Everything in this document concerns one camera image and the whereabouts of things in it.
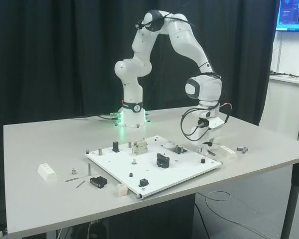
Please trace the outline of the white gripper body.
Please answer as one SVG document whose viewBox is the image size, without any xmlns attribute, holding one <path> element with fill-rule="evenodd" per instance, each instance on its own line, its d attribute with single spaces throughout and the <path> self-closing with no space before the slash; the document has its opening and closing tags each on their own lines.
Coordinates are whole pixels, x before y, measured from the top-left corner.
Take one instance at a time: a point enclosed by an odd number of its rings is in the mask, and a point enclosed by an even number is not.
<svg viewBox="0 0 299 239">
<path fill-rule="evenodd" d="M 214 129 L 198 127 L 198 129 L 192 135 L 189 135 L 188 138 L 193 145 L 199 147 L 205 142 L 212 142 L 214 138 L 220 134 L 220 131 L 221 126 Z"/>
</svg>

